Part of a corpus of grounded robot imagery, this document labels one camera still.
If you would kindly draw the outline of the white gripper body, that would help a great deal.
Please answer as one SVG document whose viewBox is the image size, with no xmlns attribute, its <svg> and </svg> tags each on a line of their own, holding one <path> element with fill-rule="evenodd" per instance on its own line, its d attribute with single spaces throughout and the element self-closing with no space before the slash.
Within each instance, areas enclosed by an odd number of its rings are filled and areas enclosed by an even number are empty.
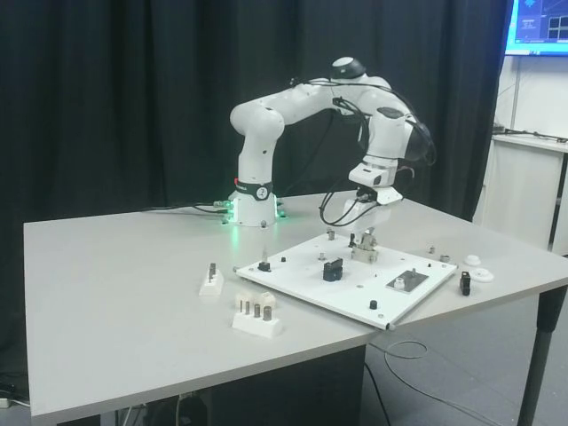
<svg viewBox="0 0 568 426">
<path fill-rule="evenodd" d="M 392 209 L 392 205 L 381 205 L 377 201 L 348 199 L 343 205 L 342 228 L 350 233 L 376 228 L 390 218 Z"/>
</svg>

